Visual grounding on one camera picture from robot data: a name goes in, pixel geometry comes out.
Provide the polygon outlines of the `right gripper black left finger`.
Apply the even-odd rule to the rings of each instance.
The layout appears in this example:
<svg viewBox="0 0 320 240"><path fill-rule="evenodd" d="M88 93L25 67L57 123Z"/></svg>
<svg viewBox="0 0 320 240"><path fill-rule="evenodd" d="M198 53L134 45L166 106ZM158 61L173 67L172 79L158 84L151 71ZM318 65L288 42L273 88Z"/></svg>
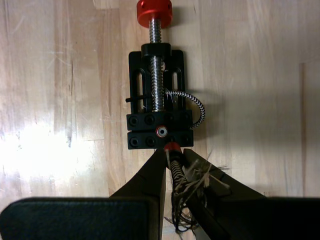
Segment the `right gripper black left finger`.
<svg viewBox="0 0 320 240"><path fill-rule="evenodd" d="M166 154L158 149L109 197L29 197L0 214L4 240L159 240Z"/></svg>

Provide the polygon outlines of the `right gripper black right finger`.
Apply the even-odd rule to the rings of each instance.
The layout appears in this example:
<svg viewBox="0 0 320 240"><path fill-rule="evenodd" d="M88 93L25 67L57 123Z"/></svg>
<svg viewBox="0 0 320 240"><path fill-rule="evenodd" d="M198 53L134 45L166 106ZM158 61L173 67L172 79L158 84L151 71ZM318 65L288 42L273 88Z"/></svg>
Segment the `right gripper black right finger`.
<svg viewBox="0 0 320 240"><path fill-rule="evenodd" d="M185 167L210 174L187 206L212 240L318 240L319 198L266 197L184 149Z"/></svg>

